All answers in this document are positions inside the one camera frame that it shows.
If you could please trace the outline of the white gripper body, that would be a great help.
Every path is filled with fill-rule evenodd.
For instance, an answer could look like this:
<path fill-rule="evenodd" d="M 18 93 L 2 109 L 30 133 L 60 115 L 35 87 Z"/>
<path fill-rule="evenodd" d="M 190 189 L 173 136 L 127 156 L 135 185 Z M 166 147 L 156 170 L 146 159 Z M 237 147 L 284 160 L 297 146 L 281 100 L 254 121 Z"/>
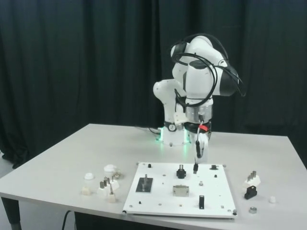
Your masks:
<path fill-rule="evenodd" d="M 209 154 L 209 137 L 207 133 L 190 134 L 190 141 L 194 151 L 195 160 L 207 160 Z"/>

